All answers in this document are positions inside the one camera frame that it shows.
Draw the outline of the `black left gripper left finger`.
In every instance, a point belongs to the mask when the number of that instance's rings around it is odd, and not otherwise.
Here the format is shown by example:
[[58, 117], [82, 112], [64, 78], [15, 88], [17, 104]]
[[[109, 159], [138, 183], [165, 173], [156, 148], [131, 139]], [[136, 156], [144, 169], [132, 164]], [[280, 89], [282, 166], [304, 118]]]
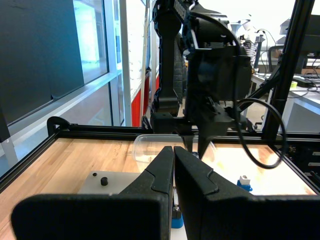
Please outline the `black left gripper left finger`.
[[119, 194], [40, 194], [11, 213], [18, 240], [168, 240], [174, 152], [164, 147]]

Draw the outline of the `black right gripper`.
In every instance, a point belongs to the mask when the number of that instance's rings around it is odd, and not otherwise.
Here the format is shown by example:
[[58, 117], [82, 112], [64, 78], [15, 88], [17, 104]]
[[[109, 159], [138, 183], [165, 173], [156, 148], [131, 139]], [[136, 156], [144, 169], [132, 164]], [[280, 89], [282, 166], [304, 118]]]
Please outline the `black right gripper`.
[[229, 129], [242, 129], [240, 111], [224, 107], [210, 96], [193, 96], [186, 103], [186, 114], [174, 117], [169, 112], [151, 114], [155, 133], [177, 133], [189, 153], [193, 152], [193, 139], [198, 135], [198, 156], [203, 158], [209, 143], [216, 136], [225, 136]]

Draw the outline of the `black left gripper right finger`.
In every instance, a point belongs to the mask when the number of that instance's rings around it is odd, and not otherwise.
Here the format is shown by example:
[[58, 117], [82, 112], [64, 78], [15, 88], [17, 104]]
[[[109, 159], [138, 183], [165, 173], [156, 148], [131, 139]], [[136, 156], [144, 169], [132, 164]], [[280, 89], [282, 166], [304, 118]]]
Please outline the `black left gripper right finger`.
[[317, 195], [253, 195], [180, 146], [175, 186], [190, 240], [317, 240]]

